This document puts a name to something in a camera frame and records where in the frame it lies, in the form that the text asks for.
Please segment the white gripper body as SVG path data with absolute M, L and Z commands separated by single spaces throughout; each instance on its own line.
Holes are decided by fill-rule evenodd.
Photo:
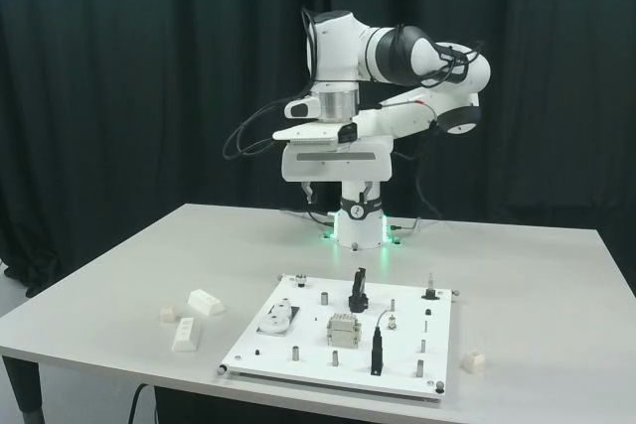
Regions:
M 281 175 L 287 182 L 385 182 L 393 173 L 392 138 L 360 138 L 335 147 L 288 144 Z

